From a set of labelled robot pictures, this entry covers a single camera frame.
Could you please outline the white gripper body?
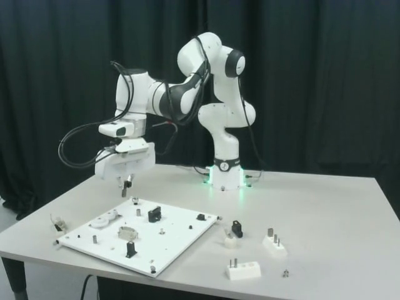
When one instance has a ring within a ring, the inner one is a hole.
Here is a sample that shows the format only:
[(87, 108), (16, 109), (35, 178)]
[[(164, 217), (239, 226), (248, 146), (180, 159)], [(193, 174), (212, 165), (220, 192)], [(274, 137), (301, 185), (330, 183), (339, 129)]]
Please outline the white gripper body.
[(102, 160), (95, 164), (94, 173), (103, 180), (127, 180), (129, 176), (151, 169), (156, 162), (154, 143), (147, 144), (148, 148), (136, 153), (117, 153), (106, 151), (101, 155)]

